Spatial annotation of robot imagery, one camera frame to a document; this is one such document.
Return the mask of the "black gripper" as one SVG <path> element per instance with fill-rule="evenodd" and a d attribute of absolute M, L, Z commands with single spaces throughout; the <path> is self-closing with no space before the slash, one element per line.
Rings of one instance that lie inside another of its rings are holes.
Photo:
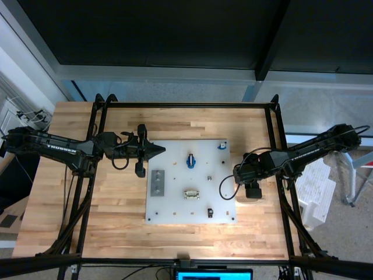
<path fill-rule="evenodd" d="M 234 181 L 245 187 L 246 198 L 262 198 L 258 180 L 261 179 L 262 169 L 257 164 L 237 164 L 234 166 Z"/>
<path fill-rule="evenodd" d="M 112 166 L 117 170 L 124 170 L 128 167 L 130 159 L 137 159 L 138 162 L 135 164 L 135 174 L 139 178 L 145 178 L 146 169 L 143 167 L 143 163 L 145 161 L 147 129 L 144 124 L 138 125 L 137 133 L 137 135 L 134 135 L 133 132 L 121 132 L 121 135 L 127 136 L 127 140 L 121 142 L 112 150 Z M 147 143 L 147 150 L 148 159 L 152 159 L 166 151 L 165 147 L 151 142 Z M 114 162 L 115 159 L 125 159 L 125 166 L 116 166 Z"/>

